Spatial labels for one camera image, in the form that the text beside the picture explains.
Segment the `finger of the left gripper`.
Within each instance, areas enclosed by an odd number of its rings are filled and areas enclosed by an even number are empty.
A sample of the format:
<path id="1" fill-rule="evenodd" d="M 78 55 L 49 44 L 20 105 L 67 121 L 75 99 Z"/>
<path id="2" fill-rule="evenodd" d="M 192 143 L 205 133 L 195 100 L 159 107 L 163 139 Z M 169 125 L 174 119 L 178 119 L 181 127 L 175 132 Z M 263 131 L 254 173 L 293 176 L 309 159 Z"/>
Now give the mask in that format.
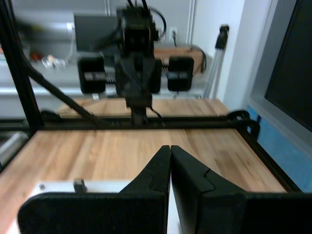
<path id="1" fill-rule="evenodd" d="M 139 96 L 142 84 L 132 58 L 122 58 L 115 66 L 117 95 L 121 98 Z"/>
<path id="2" fill-rule="evenodd" d="M 144 58 L 140 77 L 140 93 L 143 95 L 157 94 L 161 86 L 162 62 L 155 58 Z"/>

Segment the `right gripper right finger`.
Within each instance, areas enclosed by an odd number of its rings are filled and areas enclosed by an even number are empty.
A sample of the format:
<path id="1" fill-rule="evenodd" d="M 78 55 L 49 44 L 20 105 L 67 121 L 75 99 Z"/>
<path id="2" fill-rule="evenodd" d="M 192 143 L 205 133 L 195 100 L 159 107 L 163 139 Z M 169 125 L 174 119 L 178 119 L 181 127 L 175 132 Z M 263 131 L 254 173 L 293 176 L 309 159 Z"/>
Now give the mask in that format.
<path id="1" fill-rule="evenodd" d="M 185 234 L 309 234 L 312 196 L 247 192 L 179 146 L 171 147 L 172 185 Z"/>

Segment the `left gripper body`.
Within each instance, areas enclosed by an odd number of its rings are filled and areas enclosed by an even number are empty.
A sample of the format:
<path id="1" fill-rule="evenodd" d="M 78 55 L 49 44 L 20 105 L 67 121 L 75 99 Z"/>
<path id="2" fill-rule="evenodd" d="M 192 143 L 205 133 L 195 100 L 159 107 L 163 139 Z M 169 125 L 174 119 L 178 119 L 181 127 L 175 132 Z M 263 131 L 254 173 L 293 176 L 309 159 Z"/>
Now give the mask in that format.
<path id="1" fill-rule="evenodd" d="M 128 58 L 134 60 L 140 81 L 143 59 L 154 57 Z M 168 90 L 173 92 L 190 90 L 194 69 L 194 59 L 192 57 L 170 57 L 167 68 L 165 75 L 167 77 Z M 78 61 L 78 75 L 80 89 L 83 93 L 103 93 L 106 89 L 106 83 L 109 82 L 109 73 L 105 71 L 104 58 L 102 57 L 80 59 Z M 115 72 L 113 83 L 116 85 Z"/>

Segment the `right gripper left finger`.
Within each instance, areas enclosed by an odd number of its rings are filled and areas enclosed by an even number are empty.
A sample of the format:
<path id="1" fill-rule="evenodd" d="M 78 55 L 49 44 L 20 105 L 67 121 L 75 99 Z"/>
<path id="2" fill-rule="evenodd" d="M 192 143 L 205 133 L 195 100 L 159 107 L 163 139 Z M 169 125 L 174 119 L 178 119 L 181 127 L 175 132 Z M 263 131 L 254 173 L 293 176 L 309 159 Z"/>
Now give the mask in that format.
<path id="1" fill-rule="evenodd" d="M 171 149 L 162 146 L 118 193 L 49 192 L 29 198 L 17 215 L 23 234 L 164 234 Z"/>

